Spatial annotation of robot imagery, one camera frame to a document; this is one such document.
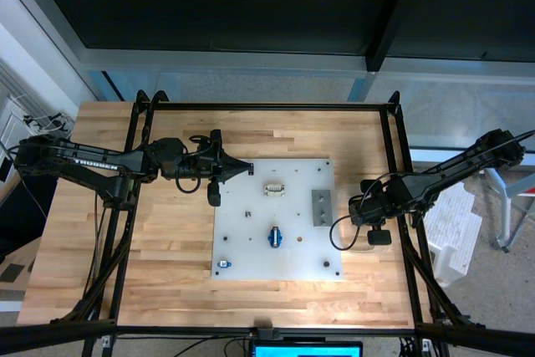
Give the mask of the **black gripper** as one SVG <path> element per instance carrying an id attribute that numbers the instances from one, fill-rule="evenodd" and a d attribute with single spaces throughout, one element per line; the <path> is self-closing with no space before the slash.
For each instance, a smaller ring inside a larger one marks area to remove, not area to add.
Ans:
<path id="1" fill-rule="evenodd" d="M 370 246 L 389 246 L 390 231 L 383 229 L 387 219 L 385 208 L 388 200 L 380 180 L 363 180 L 360 183 L 362 194 L 349 199 L 349 215 L 357 228 L 366 226 L 367 242 Z"/>
<path id="2" fill-rule="evenodd" d="M 196 182 L 191 190 L 184 190 L 184 194 L 193 194 L 201 186 L 201 180 L 209 181 L 207 187 L 207 200 L 210 206 L 219 207 L 221 205 L 221 194 L 219 192 L 219 182 L 226 183 L 235 176 L 246 174 L 254 175 L 253 163 L 239 160 L 222 152 L 222 133 L 220 130 L 212 130 L 209 136 L 192 135 L 189 137 L 191 143 L 197 144 L 196 151 L 187 152 L 184 162 L 185 167 L 183 177 Z"/>

